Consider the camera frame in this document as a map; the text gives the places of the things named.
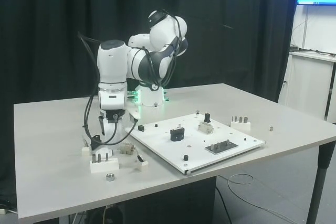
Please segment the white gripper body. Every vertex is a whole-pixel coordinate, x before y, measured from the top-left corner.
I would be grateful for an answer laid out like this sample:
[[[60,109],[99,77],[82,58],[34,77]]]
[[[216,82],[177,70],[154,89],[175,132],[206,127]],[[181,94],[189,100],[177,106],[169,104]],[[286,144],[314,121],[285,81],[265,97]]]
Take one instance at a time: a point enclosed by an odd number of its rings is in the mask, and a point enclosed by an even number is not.
[[[104,140],[108,141],[114,133],[115,123],[114,122],[110,123],[110,122],[108,122],[107,119],[103,119],[103,128],[104,128]],[[118,119],[117,130],[116,130],[116,133],[115,133],[112,141],[119,141],[124,136],[125,136],[125,129],[124,129],[124,126],[123,126],[123,118],[120,118],[120,119]]]

